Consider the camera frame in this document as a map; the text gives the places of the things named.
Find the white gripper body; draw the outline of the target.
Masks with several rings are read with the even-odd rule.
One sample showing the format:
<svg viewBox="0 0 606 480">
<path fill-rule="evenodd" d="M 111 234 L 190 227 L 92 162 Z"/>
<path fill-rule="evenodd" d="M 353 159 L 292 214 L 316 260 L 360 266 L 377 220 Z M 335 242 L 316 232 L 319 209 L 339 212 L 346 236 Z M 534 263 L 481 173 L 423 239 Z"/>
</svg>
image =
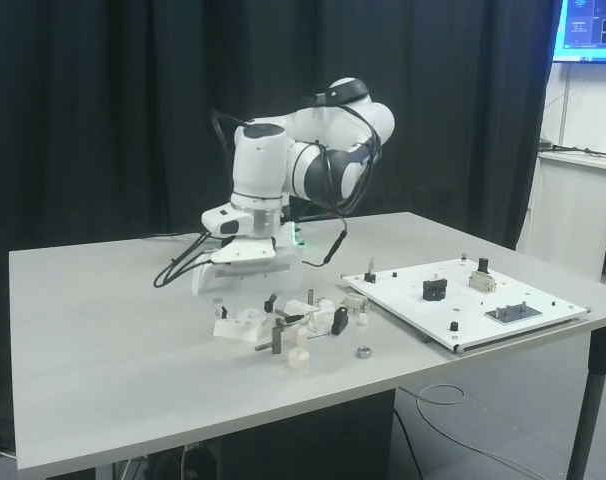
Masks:
<svg viewBox="0 0 606 480">
<path fill-rule="evenodd" d="M 298 254 L 271 260 L 212 264 L 209 256 L 191 263 L 195 295 L 282 293 L 302 283 L 303 264 Z"/>
</svg>

